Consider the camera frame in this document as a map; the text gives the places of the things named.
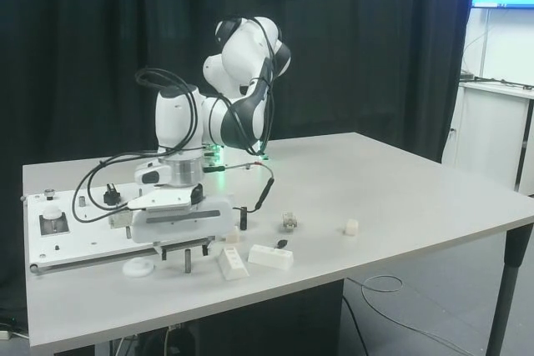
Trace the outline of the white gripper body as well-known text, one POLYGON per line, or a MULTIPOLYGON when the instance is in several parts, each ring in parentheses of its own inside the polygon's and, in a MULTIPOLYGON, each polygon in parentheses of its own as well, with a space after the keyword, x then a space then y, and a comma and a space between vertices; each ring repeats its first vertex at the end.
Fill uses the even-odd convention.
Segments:
POLYGON ((135 243, 183 243, 221 236, 234 226, 233 204, 225 196, 208 196, 190 208, 145 208, 133 213, 135 243))

